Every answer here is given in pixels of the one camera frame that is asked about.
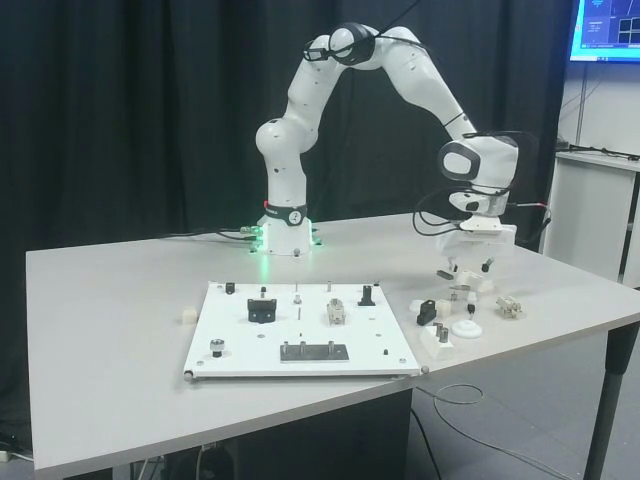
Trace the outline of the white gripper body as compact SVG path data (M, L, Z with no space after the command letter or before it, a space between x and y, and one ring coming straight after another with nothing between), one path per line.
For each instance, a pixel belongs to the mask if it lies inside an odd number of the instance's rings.
M515 246L516 226L503 225L499 231L471 232L457 230L436 239L436 249L449 259L488 259L504 257Z

